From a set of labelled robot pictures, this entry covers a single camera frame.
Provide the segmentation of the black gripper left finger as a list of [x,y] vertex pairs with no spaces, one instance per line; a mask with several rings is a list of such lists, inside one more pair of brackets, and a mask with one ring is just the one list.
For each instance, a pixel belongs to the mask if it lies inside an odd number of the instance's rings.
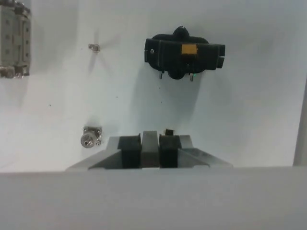
[[141,136],[110,137],[105,150],[72,165],[69,172],[136,169],[140,167]]

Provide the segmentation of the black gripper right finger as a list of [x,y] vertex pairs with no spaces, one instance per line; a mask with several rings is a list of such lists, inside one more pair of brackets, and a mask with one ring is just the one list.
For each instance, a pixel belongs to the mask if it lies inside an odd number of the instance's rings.
[[162,168],[232,167],[233,165],[193,146],[189,135],[159,137]]

